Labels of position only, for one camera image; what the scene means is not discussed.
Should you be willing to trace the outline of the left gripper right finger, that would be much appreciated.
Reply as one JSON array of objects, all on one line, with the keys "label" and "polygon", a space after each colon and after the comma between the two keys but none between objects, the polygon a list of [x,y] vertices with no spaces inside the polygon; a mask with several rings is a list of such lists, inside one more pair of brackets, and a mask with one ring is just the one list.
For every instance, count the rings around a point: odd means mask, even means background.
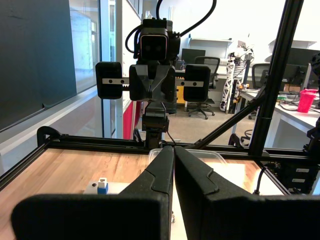
[{"label": "left gripper right finger", "polygon": [[320,225],[315,195],[259,196],[176,147],[175,187],[190,240],[314,240]]}]

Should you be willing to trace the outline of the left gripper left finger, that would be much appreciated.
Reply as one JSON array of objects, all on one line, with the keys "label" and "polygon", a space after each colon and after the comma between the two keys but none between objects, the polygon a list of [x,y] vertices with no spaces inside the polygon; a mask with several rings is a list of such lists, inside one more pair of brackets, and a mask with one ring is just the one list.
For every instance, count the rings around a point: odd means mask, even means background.
[{"label": "left gripper left finger", "polygon": [[11,214],[18,240],[168,240],[174,151],[164,147],[119,194],[38,194]]}]

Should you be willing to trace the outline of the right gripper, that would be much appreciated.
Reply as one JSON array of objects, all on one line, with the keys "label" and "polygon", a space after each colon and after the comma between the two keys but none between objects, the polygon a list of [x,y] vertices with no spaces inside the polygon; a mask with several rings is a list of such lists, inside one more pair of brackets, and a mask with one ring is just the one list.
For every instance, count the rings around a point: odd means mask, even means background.
[{"label": "right gripper", "polygon": [[204,102],[208,98],[211,70],[204,64],[188,64],[184,72],[170,65],[131,65],[129,76],[122,76],[119,62],[96,65],[97,93],[101,99],[120,99],[124,91],[132,101],[174,102],[178,86],[183,87],[187,102]]}]

